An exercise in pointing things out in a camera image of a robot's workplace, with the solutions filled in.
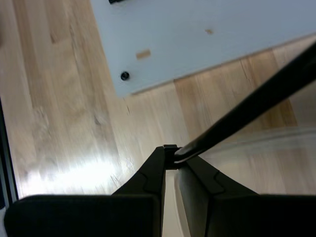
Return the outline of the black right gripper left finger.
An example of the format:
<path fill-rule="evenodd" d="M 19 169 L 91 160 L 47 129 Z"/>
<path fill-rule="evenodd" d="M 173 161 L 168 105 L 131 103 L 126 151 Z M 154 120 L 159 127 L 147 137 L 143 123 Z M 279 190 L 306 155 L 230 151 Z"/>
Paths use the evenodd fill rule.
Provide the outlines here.
<path fill-rule="evenodd" d="M 37 195 L 5 213 L 10 237 L 159 237 L 162 235 L 165 151 L 157 147 L 112 195 Z"/>

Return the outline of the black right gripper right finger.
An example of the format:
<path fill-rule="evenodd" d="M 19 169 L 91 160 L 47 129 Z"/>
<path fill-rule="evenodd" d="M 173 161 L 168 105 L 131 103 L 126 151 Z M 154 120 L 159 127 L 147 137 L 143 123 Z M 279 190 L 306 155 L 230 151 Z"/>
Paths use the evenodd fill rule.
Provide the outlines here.
<path fill-rule="evenodd" d="M 179 186 L 193 237 L 314 237 L 314 196 L 260 195 L 201 159 L 180 165 Z"/>

